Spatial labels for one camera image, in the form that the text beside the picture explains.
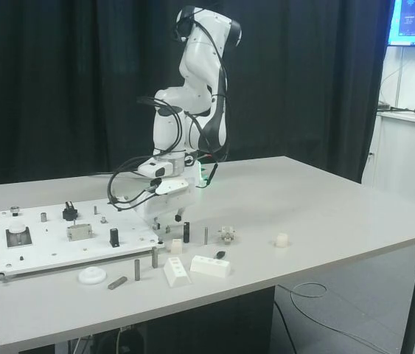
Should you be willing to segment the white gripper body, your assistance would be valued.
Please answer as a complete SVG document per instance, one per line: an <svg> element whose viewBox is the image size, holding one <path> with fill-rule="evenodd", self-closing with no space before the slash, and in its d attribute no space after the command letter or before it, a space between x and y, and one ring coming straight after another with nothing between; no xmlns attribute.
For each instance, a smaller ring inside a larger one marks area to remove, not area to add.
<svg viewBox="0 0 415 354"><path fill-rule="evenodd" d="M194 204L195 192L188 187L170 194L158 195L154 191L144 191L135 204L136 213L145 221L165 214L184 213L184 209Z"/></svg>

